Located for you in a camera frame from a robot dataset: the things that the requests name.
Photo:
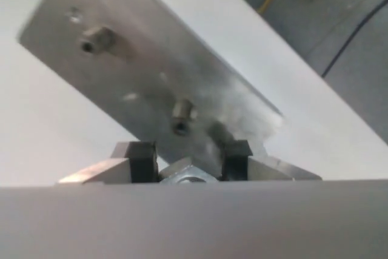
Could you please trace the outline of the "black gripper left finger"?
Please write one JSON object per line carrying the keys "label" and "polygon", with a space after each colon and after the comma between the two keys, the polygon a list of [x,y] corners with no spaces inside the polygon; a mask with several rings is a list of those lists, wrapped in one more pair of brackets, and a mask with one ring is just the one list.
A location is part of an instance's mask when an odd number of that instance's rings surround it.
{"label": "black gripper left finger", "polygon": [[153,142],[117,143],[111,157],[70,174],[59,184],[138,184],[157,183],[158,164]]}

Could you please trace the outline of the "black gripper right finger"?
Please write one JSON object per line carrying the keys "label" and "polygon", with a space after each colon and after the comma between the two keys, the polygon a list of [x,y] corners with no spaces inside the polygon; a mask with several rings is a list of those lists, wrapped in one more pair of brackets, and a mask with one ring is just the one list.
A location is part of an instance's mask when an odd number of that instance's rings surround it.
{"label": "black gripper right finger", "polygon": [[221,179],[223,181],[307,181],[322,178],[273,156],[256,160],[253,158],[248,141],[237,140],[223,145]]}

